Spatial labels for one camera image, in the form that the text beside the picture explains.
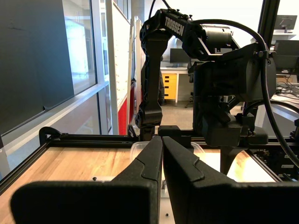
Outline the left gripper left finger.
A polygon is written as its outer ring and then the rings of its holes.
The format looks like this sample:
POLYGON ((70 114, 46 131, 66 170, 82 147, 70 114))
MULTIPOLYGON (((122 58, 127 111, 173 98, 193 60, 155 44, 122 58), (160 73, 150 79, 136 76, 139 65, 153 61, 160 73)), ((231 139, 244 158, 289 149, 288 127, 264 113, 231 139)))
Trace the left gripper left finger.
POLYGON ((109 182, 32 182, 10 208, 18 224, 157 224, 163 143, 154 137, 109 182))

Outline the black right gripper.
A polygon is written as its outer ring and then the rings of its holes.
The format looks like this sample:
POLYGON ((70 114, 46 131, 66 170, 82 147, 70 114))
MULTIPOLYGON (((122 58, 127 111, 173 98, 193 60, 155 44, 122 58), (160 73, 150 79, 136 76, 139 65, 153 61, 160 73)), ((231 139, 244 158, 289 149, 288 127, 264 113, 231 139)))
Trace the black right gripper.
POLYGON ((266 145, 267 133, 255 126, 251 113, 232 115, 230 110, 240 101, 228 102, 219 96, 193 98, 193 130, 204 137, 206 144, 220 149, 220 172, 227 175, 236 156, 243 151, 239 145, 266 145))

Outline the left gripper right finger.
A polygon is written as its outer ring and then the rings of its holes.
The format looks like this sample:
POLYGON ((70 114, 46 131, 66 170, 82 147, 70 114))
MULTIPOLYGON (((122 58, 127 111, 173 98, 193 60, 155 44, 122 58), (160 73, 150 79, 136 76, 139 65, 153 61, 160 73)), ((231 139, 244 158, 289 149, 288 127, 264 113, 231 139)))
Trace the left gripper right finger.
POLYGON ((296 224, 296 182, 236 182, 163 137, 164 175, 177 224, 296 224))

